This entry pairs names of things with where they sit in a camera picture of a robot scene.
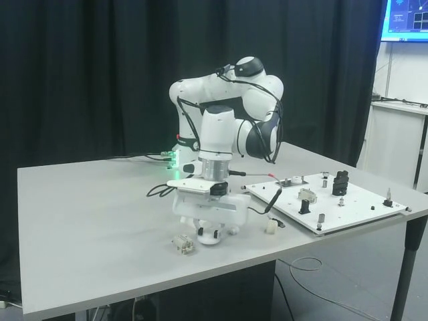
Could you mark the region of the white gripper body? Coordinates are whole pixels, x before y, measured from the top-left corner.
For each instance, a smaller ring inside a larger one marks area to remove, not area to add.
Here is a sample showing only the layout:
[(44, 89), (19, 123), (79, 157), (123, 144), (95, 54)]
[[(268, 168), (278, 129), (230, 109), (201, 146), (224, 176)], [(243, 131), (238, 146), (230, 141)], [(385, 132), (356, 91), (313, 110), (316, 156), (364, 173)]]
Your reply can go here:
[(243, 194), (203, 199), (177, 193), (173, 202), (173, 213), (212, 223), (245, 223), (250, 201), (251, 197)]

